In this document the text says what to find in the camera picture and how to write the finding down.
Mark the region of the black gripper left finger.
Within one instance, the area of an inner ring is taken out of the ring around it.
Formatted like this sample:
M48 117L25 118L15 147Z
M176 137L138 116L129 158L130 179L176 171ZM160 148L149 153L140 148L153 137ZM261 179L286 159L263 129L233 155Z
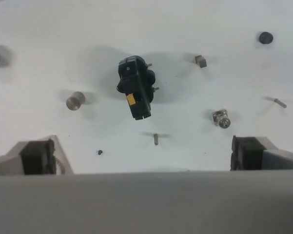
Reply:
M0 156L0 175L72 175L73 169L56 135L20 141Z

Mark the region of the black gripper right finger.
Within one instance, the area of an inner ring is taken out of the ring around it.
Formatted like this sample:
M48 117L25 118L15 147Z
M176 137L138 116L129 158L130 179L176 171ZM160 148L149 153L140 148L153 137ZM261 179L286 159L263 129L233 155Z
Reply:
M277 148L267 137L233 136L230 170L293 170L293 153Z

